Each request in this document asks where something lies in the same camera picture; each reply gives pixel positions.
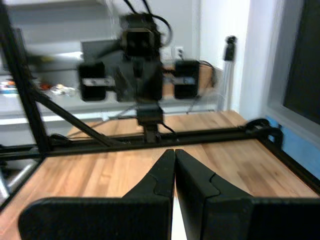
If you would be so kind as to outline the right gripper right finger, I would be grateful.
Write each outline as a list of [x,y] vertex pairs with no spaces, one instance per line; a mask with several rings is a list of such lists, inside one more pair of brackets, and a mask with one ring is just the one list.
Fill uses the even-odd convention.
[[317,240],[318,198],[254,197],[182,149],[176,188],[189,240]]

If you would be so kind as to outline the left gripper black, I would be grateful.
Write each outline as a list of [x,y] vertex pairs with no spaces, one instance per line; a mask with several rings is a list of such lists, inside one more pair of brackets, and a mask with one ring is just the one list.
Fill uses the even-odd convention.
[[195,98],[199,91],[200,63],[178,60],[173,70],[166,70],[159,59],[124,61],[107,74],[103,62],[81,64],[78,79],[81,98],[85,102],[102,101],[107,92],[115,92],[118,102],[157,102],[163,97],[165,74],[173,76],[176,99]]

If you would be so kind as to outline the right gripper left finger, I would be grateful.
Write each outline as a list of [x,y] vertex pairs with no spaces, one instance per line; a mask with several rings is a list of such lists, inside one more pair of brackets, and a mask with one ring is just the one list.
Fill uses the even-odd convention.
[[19,215],[23,240],[169,240],[175,151],[166,150],[123,197],[47,197]]

